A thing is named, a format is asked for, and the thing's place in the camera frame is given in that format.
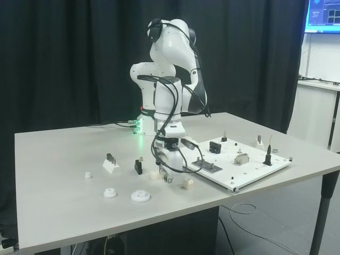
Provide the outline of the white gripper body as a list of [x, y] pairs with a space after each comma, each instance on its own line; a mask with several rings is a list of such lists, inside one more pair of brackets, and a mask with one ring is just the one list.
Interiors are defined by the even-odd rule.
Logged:
[[183, 158], [178, 151], [178, 140], [156, 140], [155, 155], [168, 173], [178, 173], [183, 170]]

